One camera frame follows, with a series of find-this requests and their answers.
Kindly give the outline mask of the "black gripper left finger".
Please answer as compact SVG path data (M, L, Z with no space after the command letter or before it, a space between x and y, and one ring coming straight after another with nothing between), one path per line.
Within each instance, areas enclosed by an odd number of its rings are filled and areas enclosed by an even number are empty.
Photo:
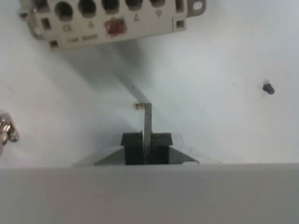
M121 148L95 162L93 165L143 165L143 134L123 133Z

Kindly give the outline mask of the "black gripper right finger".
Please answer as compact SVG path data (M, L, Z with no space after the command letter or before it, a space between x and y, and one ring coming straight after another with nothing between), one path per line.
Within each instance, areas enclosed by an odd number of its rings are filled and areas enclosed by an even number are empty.
M153 133L151 135L150 161L153 165L178 165L199 161L190 156L191 149L187 147L180 134Z

